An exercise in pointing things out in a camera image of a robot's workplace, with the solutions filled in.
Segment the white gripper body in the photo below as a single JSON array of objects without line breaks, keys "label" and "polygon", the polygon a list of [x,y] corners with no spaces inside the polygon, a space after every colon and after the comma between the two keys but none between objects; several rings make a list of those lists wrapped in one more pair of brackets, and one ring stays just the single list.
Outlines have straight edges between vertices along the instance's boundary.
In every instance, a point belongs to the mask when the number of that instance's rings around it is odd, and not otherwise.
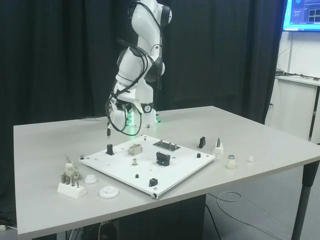
[{"label": "white gripper body", "polygon": [[125,111],[122,108],[112,105],[109,108],[109,116],[112,122],[112,126],[117,129],[124,129],[126,126]]}]

